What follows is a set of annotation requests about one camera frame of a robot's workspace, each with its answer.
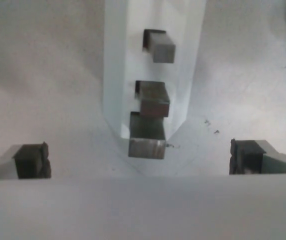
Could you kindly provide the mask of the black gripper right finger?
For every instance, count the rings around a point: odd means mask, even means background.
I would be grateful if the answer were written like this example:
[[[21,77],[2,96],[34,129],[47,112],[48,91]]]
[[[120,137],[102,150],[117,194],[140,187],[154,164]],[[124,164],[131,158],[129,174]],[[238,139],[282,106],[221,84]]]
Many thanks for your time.
[[[230,142],[230,175],[286,174],[286,154],[266,140]]]

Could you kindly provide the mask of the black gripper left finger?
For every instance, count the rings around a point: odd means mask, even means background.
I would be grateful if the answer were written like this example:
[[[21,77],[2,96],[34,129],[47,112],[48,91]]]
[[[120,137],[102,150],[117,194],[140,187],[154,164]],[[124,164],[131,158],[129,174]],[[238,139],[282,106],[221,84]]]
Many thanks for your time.
[[[0,180],[50,178],[51,163],[46,142],[15,144],[0,157]]]

